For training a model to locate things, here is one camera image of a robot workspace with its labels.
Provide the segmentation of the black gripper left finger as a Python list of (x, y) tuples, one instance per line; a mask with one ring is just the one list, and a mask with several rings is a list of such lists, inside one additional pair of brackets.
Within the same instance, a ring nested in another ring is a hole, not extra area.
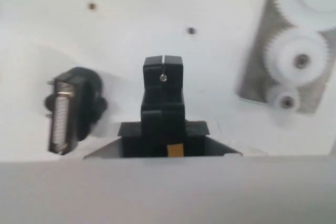
[(140, 122), (122, 122), (113, 129), (117, 129), (117, 135), (107, 139), (103, 144), (97, 142), (99, 146), (90, 144), (90, 152), (84, 159), (116, 159), (116, 158), (142, 158), (142, 134)]

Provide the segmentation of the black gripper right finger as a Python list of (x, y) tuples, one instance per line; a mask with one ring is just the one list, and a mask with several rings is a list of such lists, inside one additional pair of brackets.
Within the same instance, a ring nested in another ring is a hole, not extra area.
[(225, 156), (239, 155), (241, 152), (210, 137), (205, 121), (185, 121), (185, 156)]

